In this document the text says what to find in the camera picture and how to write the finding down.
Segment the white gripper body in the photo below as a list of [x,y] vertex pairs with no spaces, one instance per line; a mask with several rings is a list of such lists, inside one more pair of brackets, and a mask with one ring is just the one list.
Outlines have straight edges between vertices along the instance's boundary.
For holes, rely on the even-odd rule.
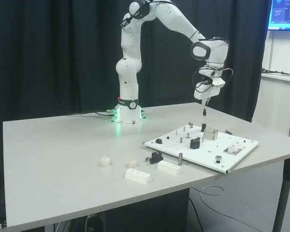
[[196,84],[194,98],[197,100],[204,100],[207,98],[217,96],[219,93],[220,87],[214,85],[207,85],[204,84],[203,82],[199,82]]

